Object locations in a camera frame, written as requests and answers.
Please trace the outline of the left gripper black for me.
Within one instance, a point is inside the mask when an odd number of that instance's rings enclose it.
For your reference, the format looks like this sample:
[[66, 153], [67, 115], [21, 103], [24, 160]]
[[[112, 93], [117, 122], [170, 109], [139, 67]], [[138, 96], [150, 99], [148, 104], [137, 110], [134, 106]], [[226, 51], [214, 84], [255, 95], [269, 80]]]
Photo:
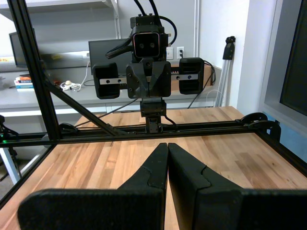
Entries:
[[126, 66], [121, 77], [116, 63], [94, 65], [93, 77], [99, 99], [118, 98], [121, 89], [128, 97], [157, 98], [171, 95], [172, 81], [179, 82], [179, 92], [184, 95], [198, 94], [203, 88], [204, 60], [199, 57], [183, 58], [177, 67], [168, 61], [146, 58]]

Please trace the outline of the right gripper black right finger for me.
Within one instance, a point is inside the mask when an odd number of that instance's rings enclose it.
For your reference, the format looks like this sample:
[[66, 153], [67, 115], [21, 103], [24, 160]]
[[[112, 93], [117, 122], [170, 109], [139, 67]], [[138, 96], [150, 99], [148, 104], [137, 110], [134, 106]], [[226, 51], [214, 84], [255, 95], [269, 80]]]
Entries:
[[304, 230], [306, 190], [245, 189], [170, 143], [169, 183], [182, 230]]

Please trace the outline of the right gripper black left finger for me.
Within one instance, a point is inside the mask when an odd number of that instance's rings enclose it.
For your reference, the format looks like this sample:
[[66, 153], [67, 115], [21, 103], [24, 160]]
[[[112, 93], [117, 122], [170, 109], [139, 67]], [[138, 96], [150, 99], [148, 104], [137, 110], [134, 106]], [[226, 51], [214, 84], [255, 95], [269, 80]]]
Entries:
[[162, 230], [168, 146], [159, 144], [117, 189], [45, 189], [18, 207], [23, 230]]

